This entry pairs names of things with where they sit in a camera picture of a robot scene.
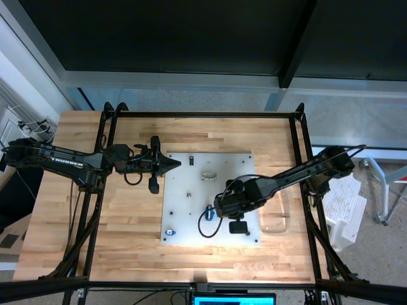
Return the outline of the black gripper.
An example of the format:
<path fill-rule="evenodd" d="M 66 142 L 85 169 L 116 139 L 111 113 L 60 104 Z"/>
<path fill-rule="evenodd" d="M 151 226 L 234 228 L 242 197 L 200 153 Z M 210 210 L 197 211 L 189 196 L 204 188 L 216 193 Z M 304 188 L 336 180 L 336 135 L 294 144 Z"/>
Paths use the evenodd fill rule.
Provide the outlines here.
<path fill-rule="evenodd" d="M 160 139 L 158 136 L 151 137 L 150 148 L 148 148 L 147 145 L 140 144 L 136 144 L 135 147 L 139 148 L 141 153 L 130 158 L 128 161 L 128 172 L 138 173 L 139 180 L 137 182 L 128 182 L 128 184 L 130 186 L 137 186 L 142 182 L 143 174 L 150 173 L 151 177 L 148 181 L 148 189 L 150 193 L 158 194 L 160 190 L 157 179 L 159 169 L 160 175 L 164 175 L 167 172 L 180 167 L 181 162 L 160 153 Z"/>
<path fill-rule="evenodd" d="M 227 180 L 225 190 L 214 199 L 216 215 L 230 219 L 230 234 L 250 234 L 244 215 L 265 205 L 256 179 L 243 182 L 240 179 Z"/>

